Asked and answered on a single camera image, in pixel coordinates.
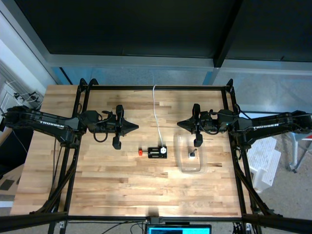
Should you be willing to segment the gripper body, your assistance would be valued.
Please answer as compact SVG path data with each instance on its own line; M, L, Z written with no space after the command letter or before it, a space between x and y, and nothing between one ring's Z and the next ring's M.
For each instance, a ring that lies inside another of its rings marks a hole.
M121 149L121 142L120 142L120 136L121 128L122 128L122 121L124 120L124 109L122 105L116 106L116 114L111 114L108 117L108 120L106 122L106 133L114 133L115 136L113 137L113 147L116 150Z
M194 124L195 124L195 140L194 140L194 146L200 147L203 143L203 136L200 133L201 131L213 135L213 120L211 117L211 114L209 114L207 111L201 112L200 111L200 105L194 104L193 106L193 116L194 116Z

